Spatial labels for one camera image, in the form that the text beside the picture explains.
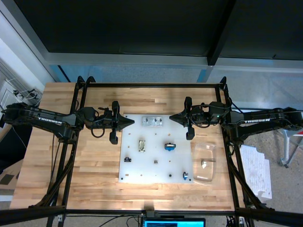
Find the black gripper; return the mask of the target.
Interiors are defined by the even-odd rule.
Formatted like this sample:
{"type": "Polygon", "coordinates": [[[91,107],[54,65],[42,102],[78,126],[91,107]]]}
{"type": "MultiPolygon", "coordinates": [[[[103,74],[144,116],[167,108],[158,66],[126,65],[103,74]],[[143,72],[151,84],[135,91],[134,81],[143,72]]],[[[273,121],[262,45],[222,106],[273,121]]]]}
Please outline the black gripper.
{"type": "Polygon", "coordinates": [[[208,128],[210,120],[205,116],[202,105],[192,105],[192,98],[186,97],[184,102],[185,110],[180,113],[171,115],[170,120],[187,127],[186,139],[192,140],[195,136],[195,129],[193,125],[198,128],[208,128]]]}
{"type": "Polygon", "coordinates": [[[105,134],[105,129],[111,129],[112,131],[109,134],[109,141],[113,145],[117,145],[118,137],[116,136],[116,131],[123,130],[124,128],[134,124],[135,121],[128,117],[124,117],[119,113],[119,103],[117,101],[112,102],[112,110],[101,107],[99,109],[103,110],[104,113],[94,121],[94,129],[102,129],[102,134],[100,136],[94,135],[94,137],[101,138],[105,134]]]}

